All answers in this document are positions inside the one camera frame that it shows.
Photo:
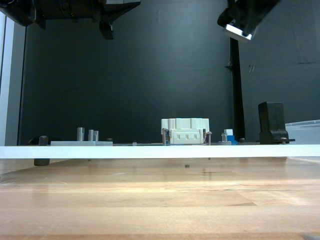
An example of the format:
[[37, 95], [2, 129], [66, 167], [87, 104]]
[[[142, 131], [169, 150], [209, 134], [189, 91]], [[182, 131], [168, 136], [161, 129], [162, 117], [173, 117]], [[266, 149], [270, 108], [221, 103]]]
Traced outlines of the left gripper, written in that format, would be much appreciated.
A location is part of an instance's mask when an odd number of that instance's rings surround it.
[[46, 29], [46, 18], [39, 0], [0, 0], [0, 11], [23, 27], [37, 24]]

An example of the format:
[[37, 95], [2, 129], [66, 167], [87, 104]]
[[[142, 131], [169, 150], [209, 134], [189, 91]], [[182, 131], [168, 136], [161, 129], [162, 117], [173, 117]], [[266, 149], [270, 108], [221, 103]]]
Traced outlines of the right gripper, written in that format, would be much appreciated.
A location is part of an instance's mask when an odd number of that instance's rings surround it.
[[238, 25], [242, 36], [254, 34], [257, 26], [280, 0], [228, 0], [228, 7], [219, 15], [217, 24], [223, 28]]

